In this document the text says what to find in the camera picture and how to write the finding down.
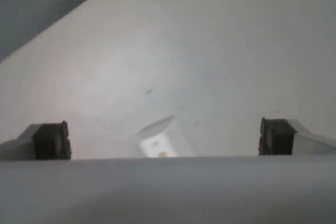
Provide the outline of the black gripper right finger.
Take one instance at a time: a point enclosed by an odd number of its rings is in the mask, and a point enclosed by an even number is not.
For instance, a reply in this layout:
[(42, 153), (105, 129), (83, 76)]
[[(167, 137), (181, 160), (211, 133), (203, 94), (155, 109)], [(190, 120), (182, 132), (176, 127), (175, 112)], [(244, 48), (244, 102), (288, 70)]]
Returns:
[(260, 123), (258, 155), (334, 155), (335, 139), (312, 133), (296, 119)]

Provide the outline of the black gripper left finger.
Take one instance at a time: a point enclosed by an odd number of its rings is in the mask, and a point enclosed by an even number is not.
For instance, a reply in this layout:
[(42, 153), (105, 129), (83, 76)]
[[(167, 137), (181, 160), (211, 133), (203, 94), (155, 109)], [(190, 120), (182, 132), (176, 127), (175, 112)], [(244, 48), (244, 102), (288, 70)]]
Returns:
[(31, 124), (16, 139), (1, 144), (1, 160), (70, 160), (68, 123)]

